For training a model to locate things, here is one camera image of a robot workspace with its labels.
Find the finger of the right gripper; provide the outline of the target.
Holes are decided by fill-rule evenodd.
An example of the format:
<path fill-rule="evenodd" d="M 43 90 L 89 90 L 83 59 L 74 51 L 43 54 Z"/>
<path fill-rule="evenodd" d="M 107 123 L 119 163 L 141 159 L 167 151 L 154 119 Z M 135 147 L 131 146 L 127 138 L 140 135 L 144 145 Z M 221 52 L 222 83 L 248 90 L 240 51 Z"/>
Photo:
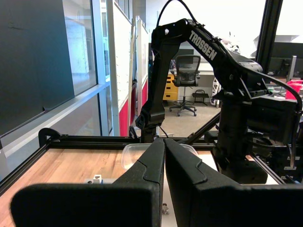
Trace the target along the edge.
<path fill-rule="evenodd" d="M 236 160 L 222 169 L 222 174 L 240 184 L 265 184 L 268 174 L 254 161 Z"/>
<path fill-rule="evenodd" d="M 219 173 L 222 173 L 223 167 L 224 167 L 224 159 L 220 152 L 220 150 L 217 148 L 217 146 L 214 146 L 212 150 L 212 156 L 216 165 L 216 168 Z"/>

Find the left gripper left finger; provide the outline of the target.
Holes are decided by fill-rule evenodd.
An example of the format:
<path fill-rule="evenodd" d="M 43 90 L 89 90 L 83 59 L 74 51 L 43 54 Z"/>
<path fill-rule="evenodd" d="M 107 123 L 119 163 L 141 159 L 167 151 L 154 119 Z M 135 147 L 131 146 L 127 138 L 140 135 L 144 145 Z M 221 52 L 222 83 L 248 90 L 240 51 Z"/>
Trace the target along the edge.
<path fill-rule="evenodd" d="M 165 144 L 156 139 L 111 184 L 34 184 L 10 204 L 17 227 L 159 227 Z"/>

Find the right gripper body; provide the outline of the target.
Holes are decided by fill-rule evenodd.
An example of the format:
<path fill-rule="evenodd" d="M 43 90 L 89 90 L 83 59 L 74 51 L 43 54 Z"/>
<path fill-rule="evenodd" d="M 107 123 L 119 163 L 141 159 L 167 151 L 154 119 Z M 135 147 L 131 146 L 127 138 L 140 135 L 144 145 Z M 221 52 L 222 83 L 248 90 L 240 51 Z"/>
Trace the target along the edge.
<path fill-rule="evenodd" d="M 245 136 L 247 111 L 242 103 L 223 101 L 217 140 L 217 162 L 227 166 L 234 160 L 242 160 L 247 154 Z"/>

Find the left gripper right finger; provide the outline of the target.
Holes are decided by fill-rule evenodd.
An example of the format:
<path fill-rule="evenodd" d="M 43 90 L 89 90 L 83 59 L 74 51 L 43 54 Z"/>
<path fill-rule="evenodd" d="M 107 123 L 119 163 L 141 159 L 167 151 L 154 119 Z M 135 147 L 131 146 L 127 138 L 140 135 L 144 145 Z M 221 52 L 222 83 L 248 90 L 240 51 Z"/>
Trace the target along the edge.
<path fill-rule="evenodd" d="M 174 140 L 165 144 L 166 176 L 179 227 L 302 226 L 301 185 L 241 185 Z"/>

